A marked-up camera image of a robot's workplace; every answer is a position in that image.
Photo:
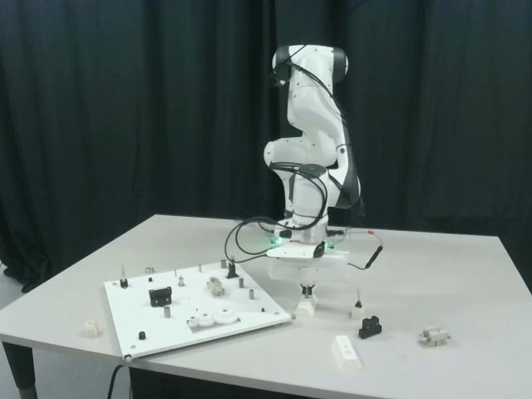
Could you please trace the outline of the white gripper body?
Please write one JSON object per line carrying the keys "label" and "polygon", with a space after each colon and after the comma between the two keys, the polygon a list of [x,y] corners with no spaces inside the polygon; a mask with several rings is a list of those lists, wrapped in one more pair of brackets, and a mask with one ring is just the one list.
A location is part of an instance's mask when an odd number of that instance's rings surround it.
{"label": "white gripper body", "polygon": [[279,280],[342,280],[348,252],[332,252],[318,259],[271,259],[268,275]]}

